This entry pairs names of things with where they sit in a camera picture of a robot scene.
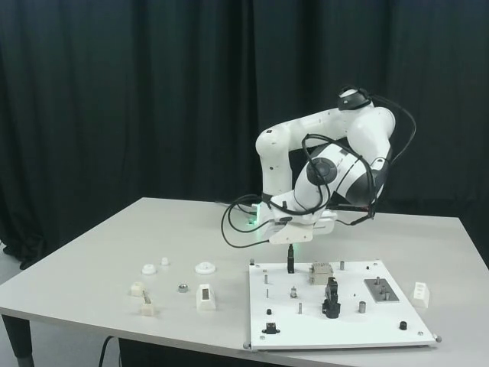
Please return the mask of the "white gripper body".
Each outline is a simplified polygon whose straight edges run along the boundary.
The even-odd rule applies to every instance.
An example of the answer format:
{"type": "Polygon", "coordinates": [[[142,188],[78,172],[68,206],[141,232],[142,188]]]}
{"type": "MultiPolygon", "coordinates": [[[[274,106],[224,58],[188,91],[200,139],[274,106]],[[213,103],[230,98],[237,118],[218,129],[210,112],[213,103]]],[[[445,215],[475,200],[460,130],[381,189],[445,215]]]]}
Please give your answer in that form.
{"type": "Polygon", "coordinates": [[[273,245],[310,242],[313,239],[313,225],[294,222],[274,223],[268,241],[273,245]]]}

